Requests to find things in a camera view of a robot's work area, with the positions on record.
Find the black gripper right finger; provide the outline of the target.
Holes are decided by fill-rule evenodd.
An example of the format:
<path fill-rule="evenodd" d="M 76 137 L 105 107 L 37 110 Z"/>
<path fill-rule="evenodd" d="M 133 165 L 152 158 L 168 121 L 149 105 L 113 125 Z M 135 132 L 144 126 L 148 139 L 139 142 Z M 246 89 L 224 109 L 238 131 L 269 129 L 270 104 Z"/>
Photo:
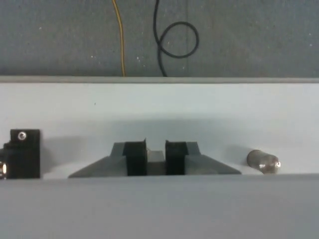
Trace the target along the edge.
<path fill-rule="evenodd" d="M 241 172 L 200 152 L 197 142 L 165 142 L 166 175 L 240 175 Z"/>

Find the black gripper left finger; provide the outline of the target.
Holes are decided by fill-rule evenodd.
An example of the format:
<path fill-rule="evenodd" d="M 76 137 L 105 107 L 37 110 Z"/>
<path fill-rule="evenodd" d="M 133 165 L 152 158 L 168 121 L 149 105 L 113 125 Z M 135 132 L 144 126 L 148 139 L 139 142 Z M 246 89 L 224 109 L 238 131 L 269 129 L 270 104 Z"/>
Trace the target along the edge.
<path fill-rule="evenodd" d="M 70 178 L 146 176 L 148 170 L 146 140 L 116 142 L 110 155 L 72 173 Z"/>

